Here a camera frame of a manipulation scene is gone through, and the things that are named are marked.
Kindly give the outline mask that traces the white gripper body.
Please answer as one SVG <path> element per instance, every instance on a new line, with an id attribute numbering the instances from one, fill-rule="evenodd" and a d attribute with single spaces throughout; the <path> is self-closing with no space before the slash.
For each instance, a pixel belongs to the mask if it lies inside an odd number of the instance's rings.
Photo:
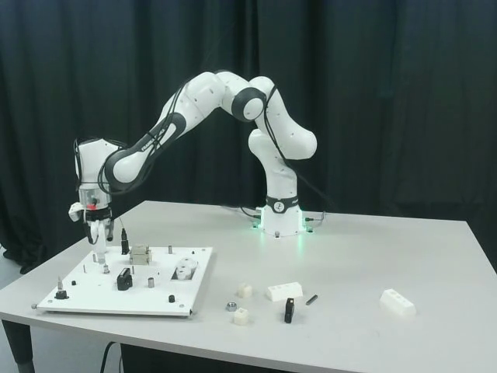
<path id="1" fill-rule="evenodd" d="M 89 222 L 89 241 L 95 253 L 106 252 L 108 220 L 97 220 Z"/>

